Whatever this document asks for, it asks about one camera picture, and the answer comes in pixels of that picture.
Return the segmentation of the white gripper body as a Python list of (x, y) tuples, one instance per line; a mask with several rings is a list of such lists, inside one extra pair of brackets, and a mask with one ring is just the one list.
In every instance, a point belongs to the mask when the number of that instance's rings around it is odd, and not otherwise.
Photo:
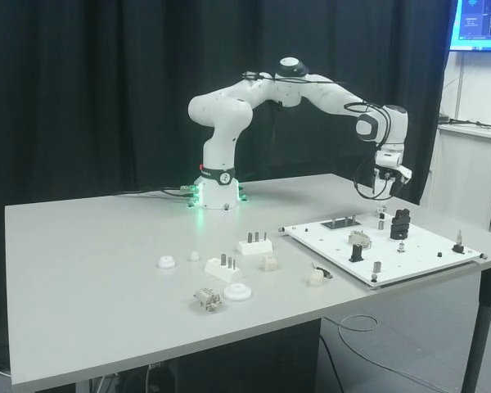
[(397, 169), (377, 165), (373, 171), (372, 199), (388, 201), (396, 197), (412, 178), (412, 171), (402, 165)]

